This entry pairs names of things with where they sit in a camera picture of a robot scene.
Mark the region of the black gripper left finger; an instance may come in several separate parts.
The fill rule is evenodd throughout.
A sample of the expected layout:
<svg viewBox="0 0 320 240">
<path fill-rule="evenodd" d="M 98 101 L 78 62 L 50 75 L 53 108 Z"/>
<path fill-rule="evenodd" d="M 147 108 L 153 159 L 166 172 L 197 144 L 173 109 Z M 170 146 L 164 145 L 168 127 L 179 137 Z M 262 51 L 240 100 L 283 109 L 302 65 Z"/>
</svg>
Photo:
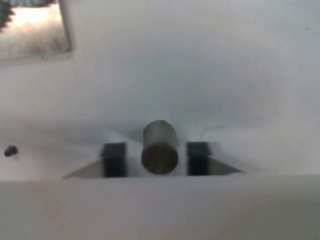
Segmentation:
<svg viewBox="0 0 320 240">
<path fill-rule="evenodd" d="M 127 144 L 125 142 L 106 143 L 98 160 L 64 176 L 65 179 L 101 179 L 127 177 Z"/>
</svg>

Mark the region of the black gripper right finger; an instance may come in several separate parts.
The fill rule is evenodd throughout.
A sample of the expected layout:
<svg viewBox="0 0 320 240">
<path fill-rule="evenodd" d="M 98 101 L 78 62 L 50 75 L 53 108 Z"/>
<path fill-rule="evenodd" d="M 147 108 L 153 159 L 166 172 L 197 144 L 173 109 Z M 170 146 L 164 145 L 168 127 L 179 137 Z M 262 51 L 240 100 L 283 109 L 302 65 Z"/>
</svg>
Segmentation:
<svg viewBox="0 0 320 240">
<path fill-rule="evenodd" d="M 186 143 L 188 176 L 227 176 L 242 174 L 243 171 L 212 158 L 207 142 L 196 141 Z"/>
</svg>

